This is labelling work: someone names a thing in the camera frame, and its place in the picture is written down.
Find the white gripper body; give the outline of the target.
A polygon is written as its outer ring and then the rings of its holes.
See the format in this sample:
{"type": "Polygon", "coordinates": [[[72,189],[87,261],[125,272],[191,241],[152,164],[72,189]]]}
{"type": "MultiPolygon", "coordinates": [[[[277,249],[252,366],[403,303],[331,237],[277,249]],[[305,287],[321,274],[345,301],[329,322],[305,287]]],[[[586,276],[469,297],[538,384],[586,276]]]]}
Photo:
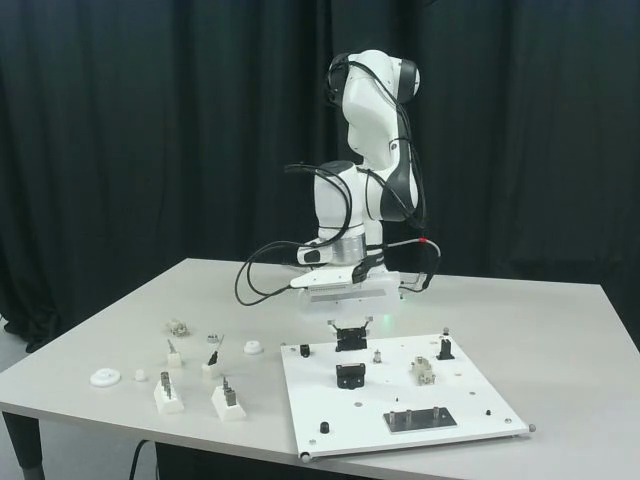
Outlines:
{"type": "Polygon", "coordinates": [[[340,322],[394,314],[401,305],[399,272],[374,273],[358,284],[303,288],[299,313],[308,322],[340,322]]]}

